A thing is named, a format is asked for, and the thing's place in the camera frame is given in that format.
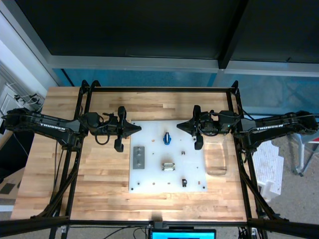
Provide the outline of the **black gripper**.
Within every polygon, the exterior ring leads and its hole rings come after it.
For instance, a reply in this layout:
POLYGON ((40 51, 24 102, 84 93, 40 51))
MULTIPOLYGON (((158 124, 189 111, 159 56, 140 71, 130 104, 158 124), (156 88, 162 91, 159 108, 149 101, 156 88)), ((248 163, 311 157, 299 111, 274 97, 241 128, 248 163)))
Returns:
POLYGON ((117 138, 114 141, 114 149, 117 152, 124 151, 124 145, 122 144, 122 139, 131 136, 134 133, 137 133, 142 130, 138 125, 132 124, 126 121, 127 112, 124 106, 118 108, 118 116, 113 114, 109 115, 109 120, 106 125, 102 128, 102 135, 107 136, 106 142, 102 143, 105 145, 109 142, 110 136, 116 136, 117 138))
POLYGON ((179 123, 176 127, 192 137, 196 136, 194 143, 195 150, 201 150, 204 145, 204 136, 214 137, 220 132, 219 123, 214 121, 214 110, 209 112, 202 112, 199 105, 195 105, 193 109, 193 117, 188 121, 179 123))

